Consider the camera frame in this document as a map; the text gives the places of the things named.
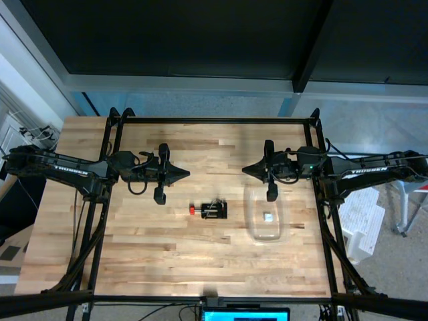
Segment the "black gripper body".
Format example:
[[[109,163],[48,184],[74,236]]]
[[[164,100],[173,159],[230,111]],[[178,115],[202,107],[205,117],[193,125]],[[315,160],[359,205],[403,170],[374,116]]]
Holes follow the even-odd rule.
[[[144,162],[144,182],[157,183],[153,196],[157,205],[164,205],[166,203],[167,196],[164,193],[164,187],[167,180],[167,163],[169,162],[169,157],[169,147],[166,143],[162,143],[158,147],[158,156],[150,153]]]
[[[265,182],[267,183],[267,201],[275,202],[278,198],[276,182],[293,185],[298,182],[298,171],[288,158],[287,152],[276,152],[274,142],[266,140],[264,144]]]

